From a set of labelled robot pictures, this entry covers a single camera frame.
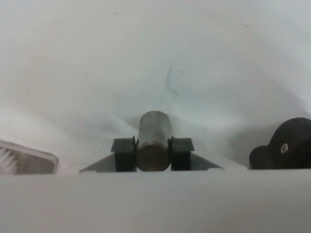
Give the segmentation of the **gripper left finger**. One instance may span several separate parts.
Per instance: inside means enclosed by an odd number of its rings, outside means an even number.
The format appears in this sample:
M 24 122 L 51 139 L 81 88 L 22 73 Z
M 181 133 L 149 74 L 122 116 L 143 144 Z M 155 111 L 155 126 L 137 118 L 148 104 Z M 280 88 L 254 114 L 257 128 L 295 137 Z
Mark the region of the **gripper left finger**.
M 111 154 L 80 170 L 80 173 L 96 172 L 136 172 L 136 140 L 131 138 L 115 138 L 110 150 Z

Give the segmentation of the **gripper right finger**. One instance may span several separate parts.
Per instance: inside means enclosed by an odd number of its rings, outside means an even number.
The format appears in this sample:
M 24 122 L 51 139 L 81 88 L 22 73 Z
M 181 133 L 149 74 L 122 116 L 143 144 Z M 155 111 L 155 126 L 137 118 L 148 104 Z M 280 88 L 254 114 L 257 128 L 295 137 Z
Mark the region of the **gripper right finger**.
M 223 169 L 220 165 L 196 154 L 191 138 L 171 137 L 169 140 L 169 154 L 171 157 L 171 171 L 206 171 L 212 168 Z

